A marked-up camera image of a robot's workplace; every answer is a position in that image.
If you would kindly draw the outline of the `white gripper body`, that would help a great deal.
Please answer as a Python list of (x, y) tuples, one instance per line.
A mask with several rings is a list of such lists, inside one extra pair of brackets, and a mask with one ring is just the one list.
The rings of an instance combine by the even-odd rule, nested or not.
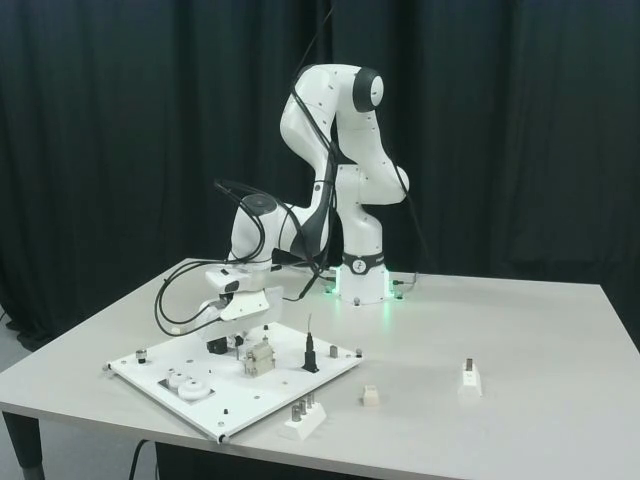
[(196, 319), (196, 333), (204, 341), (244, 337), (250, 330), (276, 322), (281, 316), (281, 288), (235, 293), (230, 300), (204, 302)]

